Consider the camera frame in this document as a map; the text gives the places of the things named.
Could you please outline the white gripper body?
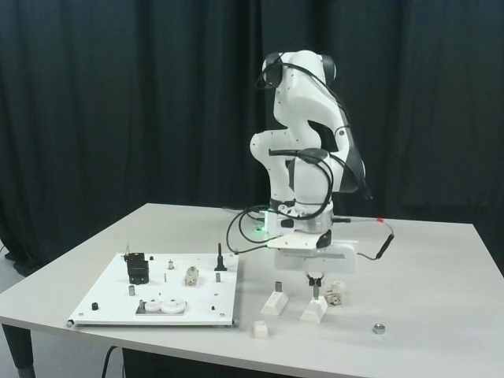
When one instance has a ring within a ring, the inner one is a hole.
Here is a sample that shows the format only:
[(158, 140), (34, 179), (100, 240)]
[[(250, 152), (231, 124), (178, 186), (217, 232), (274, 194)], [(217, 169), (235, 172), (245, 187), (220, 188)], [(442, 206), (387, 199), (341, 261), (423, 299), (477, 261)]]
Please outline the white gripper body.
[(358, 242), (336, 240), (318, 250), (285, 250), (275, 252), (278, 270), (306, 273), (354, 274), (358, 270)]

